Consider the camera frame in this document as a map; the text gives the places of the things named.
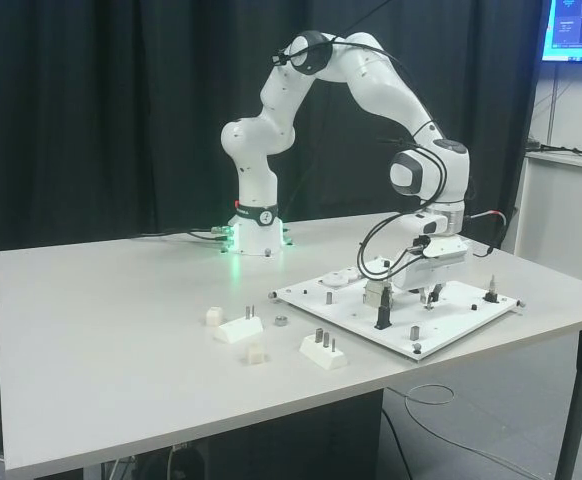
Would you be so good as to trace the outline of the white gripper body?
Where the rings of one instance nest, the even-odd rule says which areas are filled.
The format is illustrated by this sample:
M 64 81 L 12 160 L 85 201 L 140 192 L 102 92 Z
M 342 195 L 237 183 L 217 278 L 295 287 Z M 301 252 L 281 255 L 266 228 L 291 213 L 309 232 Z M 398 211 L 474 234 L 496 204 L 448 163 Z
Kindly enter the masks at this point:
M 403 289 L 429 288 L 454 280 L 464 270 L 466 259 L 466 253 L 419 259 L 403 270 Z

